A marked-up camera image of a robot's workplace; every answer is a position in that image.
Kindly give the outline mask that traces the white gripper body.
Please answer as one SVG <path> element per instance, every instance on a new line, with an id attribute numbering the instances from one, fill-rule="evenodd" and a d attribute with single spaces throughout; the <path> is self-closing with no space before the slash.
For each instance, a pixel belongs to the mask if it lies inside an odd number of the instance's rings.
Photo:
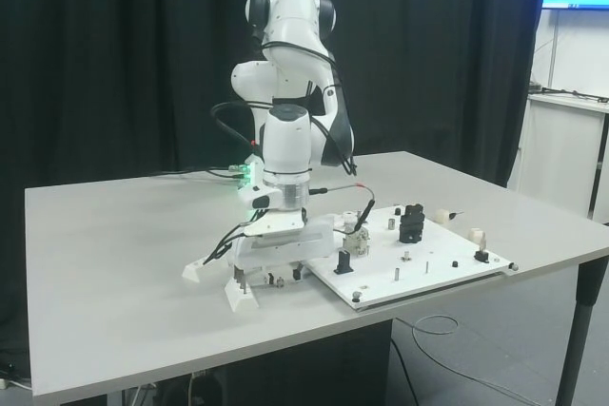
<path id="1" fill-rule="evenodd" d="M 262 216 L 247 225 L 233 247 L 233 277 L 256 269 L 329 256 L 335 249 L 334 217 Z"/>

